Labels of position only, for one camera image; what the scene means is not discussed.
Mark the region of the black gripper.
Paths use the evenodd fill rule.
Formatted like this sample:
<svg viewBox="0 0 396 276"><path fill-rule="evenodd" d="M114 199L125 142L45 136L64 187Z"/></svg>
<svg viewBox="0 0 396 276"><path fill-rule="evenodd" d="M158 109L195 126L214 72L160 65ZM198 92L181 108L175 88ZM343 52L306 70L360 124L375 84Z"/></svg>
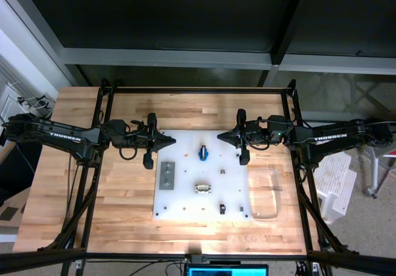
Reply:
<svg viewBox="0 0 396 276"><path fill-rule="evenodd" d="M149 113L147 116L147 123L144 124L142 132L136 138L136 148L144 149L143 166L145 169L153 168L152 152L154 151L155 131L157 130L157 117L155 113ZM176 143L176 139L164 134L158 133L158 150L171 146Z"/></svg>
<svg viewBox="0 0 396 276"><path fill-rule="evenodd" d="M239 156L239 164L241 166L246 166L250 162L250 152L247 146L256 151L267 150L267 138L264 134L264 128L260 127L260 123L265 120L261 116L253 121L246 121L246 118L246 111L238 110L236 115L237 126L217 136L218 140L241 149Z"/></svg>

